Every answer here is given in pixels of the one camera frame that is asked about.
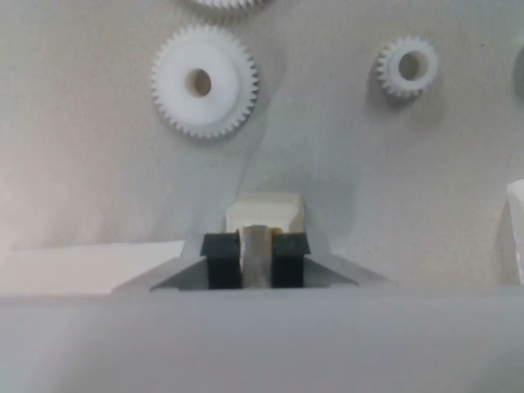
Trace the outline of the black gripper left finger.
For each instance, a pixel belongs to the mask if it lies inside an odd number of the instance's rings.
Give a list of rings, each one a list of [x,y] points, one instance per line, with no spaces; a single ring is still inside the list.
[[[114,294],[159,290],[209,291],[242,288],[238,233],[192,235],[182,254],[116,287]]]

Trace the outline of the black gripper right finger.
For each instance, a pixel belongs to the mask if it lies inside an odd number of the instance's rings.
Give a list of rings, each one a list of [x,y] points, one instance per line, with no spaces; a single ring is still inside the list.
[[[306,233],[276,233],[272,240],[273,288],[383,288],[389,278],[329,251],[312,252]]]

